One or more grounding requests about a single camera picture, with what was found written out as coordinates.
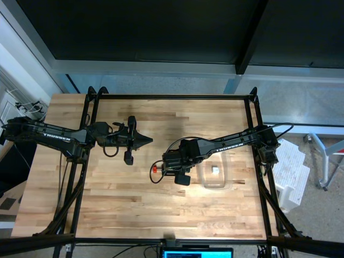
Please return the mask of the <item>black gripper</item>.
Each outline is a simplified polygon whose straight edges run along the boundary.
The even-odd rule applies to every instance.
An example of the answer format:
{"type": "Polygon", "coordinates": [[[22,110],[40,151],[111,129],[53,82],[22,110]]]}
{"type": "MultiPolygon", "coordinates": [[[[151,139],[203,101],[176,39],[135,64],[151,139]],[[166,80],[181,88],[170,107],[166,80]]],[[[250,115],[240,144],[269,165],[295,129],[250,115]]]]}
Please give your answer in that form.
{"type": "Polygon", "coordinates": [[[184,163],[179,163],[177,165],[174,165],[174,171],[175,171],[175,184],[189,186],[191,177],[188,175],[191,168],[194,167],[194,163],[192,161],[187,161],[184,163]]]}
{"type": "Polygon", "coordinates": [[[136,130],[137,121],[135,116],[128,117],[127,126],[119,122],[113,122],[112,125],[118,126],[118,130],[109,133],[104,140],[103,153],[107,157],[115,157],[120,147],[126,147],[127,150],[124,153],[124,162],[126,164],[133,164],[134,158],[132,156],[132,150],[138,150],[153,142],[152,138],[142,135],[136,130]],[[115,147],[116,152],[112,155],[108,154],[106,152],[107,147],[115,147]]]}

